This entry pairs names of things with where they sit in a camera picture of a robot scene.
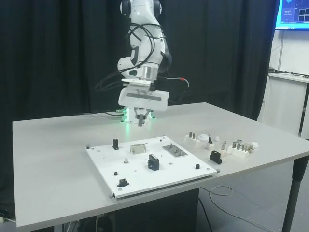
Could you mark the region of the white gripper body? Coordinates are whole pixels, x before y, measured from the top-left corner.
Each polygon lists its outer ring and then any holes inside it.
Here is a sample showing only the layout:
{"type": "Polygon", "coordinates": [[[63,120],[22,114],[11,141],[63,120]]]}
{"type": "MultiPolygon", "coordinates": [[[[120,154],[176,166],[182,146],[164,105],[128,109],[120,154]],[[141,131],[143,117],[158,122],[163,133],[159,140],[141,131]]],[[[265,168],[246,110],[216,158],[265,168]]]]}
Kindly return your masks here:
{"type": "Polygon", "coordinates": [[[121,90],[118,104],[127,108],[141,108],[153,111],[165,111],[169,93],[165,91],[137,91],[129,88],[121,90]]]}

